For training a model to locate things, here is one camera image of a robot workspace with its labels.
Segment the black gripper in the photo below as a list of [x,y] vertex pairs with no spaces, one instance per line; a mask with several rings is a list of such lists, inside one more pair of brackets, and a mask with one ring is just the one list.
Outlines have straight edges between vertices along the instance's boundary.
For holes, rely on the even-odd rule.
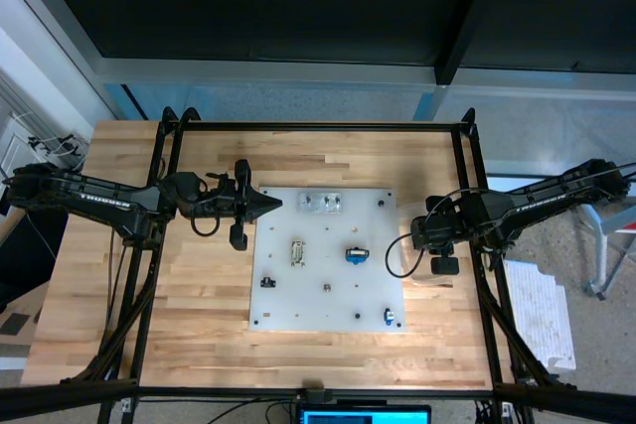
[[458,275],[459,261],[454,256],[454,239],[460,232],[460,221],[455,211],[453,193],[426,199],[426,249],[431,256],[433,275]]
[[[231,179],[227,173],[207,173],[208,178],[216,179],[217,186],[202,193],[191,210],[191,229],[200,237],[211,237],[220,228],[222,218],[232,218],[235,223],[230,227],[230,244],[235,250],[247,249],[247,236],[244,223],[253,223],[261,216],[282,207],[282,200],[249,187],[251,169],[246,159],[235,163],[235,177]],[[255,206],[247,208],[248,201]],[[213,218],[215,227],[212,231],[202,232],[196,226],[198,218]]]

